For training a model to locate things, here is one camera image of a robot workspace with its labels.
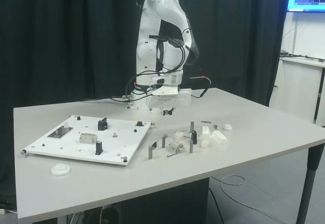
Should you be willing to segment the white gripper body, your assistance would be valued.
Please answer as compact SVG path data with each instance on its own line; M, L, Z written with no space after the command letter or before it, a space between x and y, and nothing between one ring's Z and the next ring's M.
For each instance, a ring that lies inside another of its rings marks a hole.
M189 106L191 103L191 89L180 89L174 95L154 95L146 99L149 108L172 108Z

